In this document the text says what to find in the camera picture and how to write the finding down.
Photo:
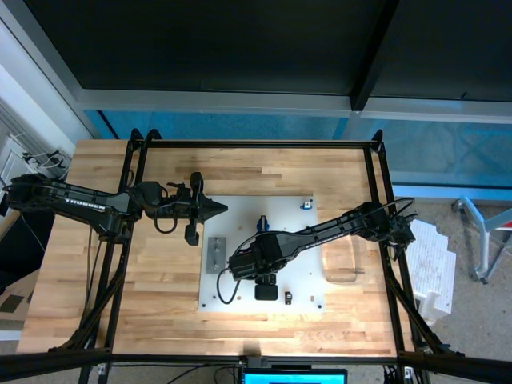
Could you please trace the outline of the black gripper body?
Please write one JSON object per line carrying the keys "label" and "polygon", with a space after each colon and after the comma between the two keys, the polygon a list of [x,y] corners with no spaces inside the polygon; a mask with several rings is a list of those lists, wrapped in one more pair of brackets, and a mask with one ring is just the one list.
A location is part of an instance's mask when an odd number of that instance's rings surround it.
{"label": "black gripper body", "polygon": [[184,183],[177,184],[168,182],[168,186],[176,189],[175,196],[171,199],[171,209],[175,220],[184,218],[189,223],[185,227],[184,238],[188,245],[199,244],[199,233],[197,224],[203,224],[201,216],[201,196],[204,188],[204,181],[200,172],[193,172],[190,176],[190,187]]}
{"label": "black gripper body", "polygon": [[255,279],[254,298],[257,301],[276,301],[278,299],[278,286],[275,274],[267,274]]}

